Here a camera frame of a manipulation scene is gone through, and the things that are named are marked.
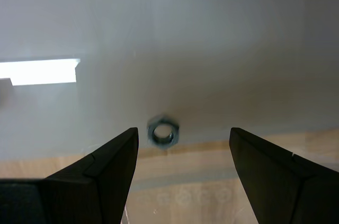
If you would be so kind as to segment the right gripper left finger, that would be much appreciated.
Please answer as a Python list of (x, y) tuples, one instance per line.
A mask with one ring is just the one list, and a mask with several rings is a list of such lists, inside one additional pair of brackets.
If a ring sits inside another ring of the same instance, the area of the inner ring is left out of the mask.
[(120, 223), (138, 155), (130, 128), (43, 179), (1, 179), (1, 223)]

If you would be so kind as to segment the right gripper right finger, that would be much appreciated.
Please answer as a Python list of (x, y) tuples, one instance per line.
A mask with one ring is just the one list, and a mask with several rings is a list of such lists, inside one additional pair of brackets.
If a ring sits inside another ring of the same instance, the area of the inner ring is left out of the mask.
[(241, 128), (229, 147), (258, 223), (338, 223), (337, 171)]

